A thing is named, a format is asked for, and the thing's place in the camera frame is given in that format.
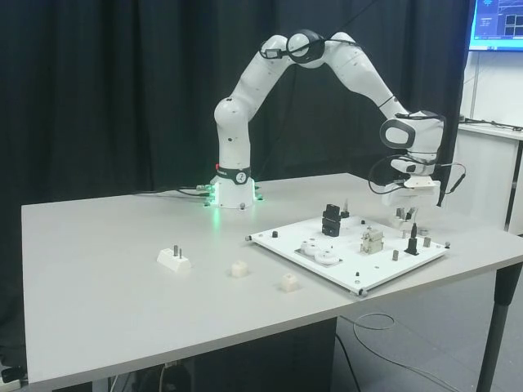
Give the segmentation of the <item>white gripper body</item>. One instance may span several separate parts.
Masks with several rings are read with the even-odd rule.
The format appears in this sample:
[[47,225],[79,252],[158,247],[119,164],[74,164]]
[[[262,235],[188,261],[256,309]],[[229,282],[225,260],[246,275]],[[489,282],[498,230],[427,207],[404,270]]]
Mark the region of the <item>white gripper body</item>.
[[384,194],[382,203],[388,207],[420,208],[435,206],[440,197],[440,186],[426,188],[400,188]]

